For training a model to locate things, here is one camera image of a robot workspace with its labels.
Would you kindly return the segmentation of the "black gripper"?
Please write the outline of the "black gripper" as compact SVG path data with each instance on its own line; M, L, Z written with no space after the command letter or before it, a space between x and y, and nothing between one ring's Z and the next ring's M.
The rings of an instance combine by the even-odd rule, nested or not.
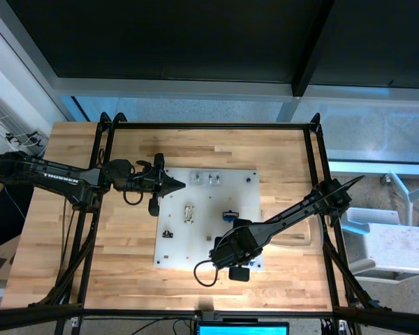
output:
M230 280L248 282L250 269L247 266L261 253L262 248L244 250L236 239L232 244L226 238L217 237L212 249L212 263L218 270L228 268Z
M162 185L162 197L171 194L175 191L186 188L185 183L163 173L164 169L164 155L155 154L154 162L136 161L137 165L142 166L141 172L135 174L136 191L140 194L136 205L143 201L144 194L151 194L152 197L148 203L148 212L151 216L158 216L160 212L159 196Z

